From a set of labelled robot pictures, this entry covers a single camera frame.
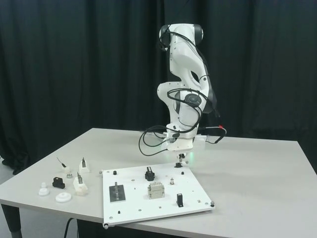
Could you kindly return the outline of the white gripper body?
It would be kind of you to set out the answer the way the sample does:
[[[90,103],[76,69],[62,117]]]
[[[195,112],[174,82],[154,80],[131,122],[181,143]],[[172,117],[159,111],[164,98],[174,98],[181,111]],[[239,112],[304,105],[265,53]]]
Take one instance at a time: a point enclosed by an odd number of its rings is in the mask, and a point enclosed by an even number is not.
[[[204,149],[205,143],[205,135],[196,135],[192,139],[169,139],[161,145],[161,149],[167,149],[172,152],[187,152],[195,149]]]

